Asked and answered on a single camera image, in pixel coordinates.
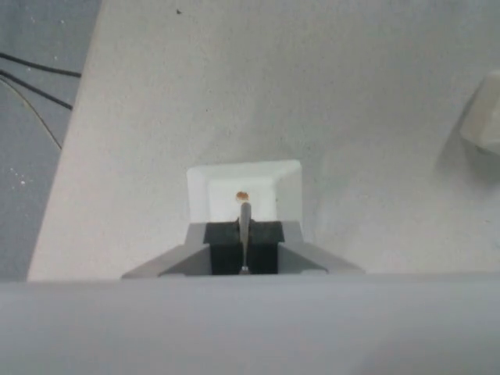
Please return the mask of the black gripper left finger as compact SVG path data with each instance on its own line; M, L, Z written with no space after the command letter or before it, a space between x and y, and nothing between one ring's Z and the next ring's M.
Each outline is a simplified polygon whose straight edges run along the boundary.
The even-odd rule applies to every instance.
M236 246L240 243L238 223L191 223L184 243L127 271L122 279L149 279L181 275L215 275L212 246Z

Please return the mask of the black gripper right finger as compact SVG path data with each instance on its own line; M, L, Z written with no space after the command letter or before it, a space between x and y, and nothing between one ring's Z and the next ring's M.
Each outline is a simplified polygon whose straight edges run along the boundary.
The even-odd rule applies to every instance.
M252 275L364 272L360 266L307 242L295 221L253 221L247 265Z

